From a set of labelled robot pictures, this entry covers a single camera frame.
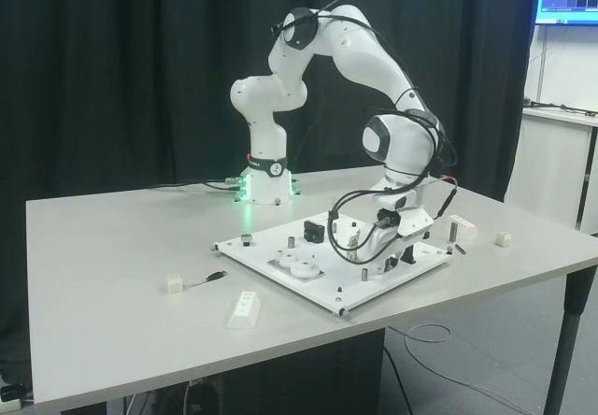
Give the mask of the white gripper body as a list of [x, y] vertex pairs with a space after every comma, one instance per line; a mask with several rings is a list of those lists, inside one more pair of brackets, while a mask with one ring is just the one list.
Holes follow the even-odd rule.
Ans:
[[398, 211], [381, 209], [376, 229], [362, 247], [362, 260], [383, 261], [391, 255], [400, 257], [403, 251], [424, 239], [434, 219], [424, 208]]

